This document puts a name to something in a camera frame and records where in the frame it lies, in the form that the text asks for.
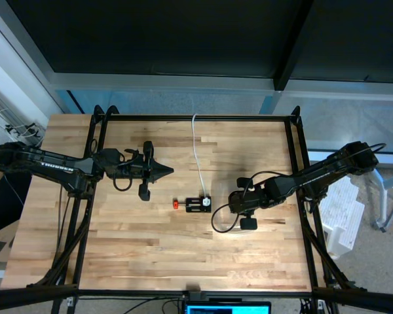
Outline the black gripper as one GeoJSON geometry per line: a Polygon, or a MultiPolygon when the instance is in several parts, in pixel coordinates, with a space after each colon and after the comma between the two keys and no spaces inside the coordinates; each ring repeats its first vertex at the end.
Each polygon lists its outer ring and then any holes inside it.
{"type": "Polygon", "coordinates": [[[150,200],[150,191],[148,183],[155,183],[159,179],[172,174],[173,168],[158,163],[154,158],[154,147],[151,141],[146,141],[143,144],[143,153],[140,154],[138,150],[127,148],[126,153],[132,155],[131,159],[124,162],[121,166],[122,174],[126,175],[129,180],[128,186],[121,191],[126,192],[132,187],[134,179],[141,179],[142,183],[139,185],[138,196],[141,200],[150,200]]]}
{"type": "Polygon", "coordinates": [[[257,230],[257,219],[252,216],[254,211],[263,205],[266,200],[265,195],[260,187],[254,187],[252,179],[240,177],[237,178],[236,183],[242,190],[230,193],[230,212],[241,216],[241,230],[257,230]]]}

